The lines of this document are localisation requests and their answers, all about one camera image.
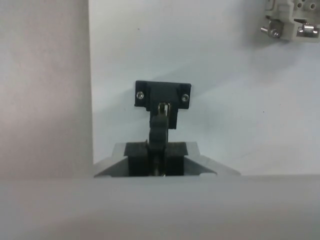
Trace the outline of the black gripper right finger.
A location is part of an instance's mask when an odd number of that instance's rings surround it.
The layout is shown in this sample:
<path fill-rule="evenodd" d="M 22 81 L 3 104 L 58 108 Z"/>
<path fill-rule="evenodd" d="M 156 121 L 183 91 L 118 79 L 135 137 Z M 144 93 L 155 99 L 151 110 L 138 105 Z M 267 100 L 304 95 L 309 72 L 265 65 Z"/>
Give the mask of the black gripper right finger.
<path fill-rule="evenodd" d="M 165 150 L 166 176 L 240 176 L 241 173 L 201 154 L 196 142 L 170 142 Z"/>

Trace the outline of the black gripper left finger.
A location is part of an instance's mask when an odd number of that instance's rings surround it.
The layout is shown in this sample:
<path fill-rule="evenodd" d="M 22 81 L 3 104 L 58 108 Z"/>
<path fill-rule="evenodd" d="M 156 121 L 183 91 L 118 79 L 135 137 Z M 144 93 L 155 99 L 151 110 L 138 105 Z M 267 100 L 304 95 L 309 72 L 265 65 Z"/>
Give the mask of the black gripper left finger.
<path fill-rule="evenodd" d="M 146 142 L 115 144 L 112 154 L 93 165 L 95 178 L 148 177 L 150 160 Z"/>

